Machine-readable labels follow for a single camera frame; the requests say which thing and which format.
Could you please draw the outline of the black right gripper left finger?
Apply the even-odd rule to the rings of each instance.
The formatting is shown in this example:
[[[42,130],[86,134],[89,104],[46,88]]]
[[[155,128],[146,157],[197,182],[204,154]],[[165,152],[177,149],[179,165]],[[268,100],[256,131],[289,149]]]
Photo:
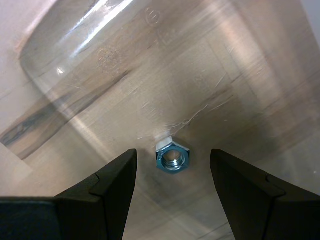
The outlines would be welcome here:
[[[2,240],[121,240],[137,176],[129,149],[54,197],[2,197]]]

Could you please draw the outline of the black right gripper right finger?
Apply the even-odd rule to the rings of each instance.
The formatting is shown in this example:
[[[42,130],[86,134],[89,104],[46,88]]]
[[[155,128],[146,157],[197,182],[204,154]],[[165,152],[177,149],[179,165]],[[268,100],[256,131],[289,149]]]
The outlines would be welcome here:
[[[319,195],[277,178],[220,149],[211,174],[237,240],[318,240]]]

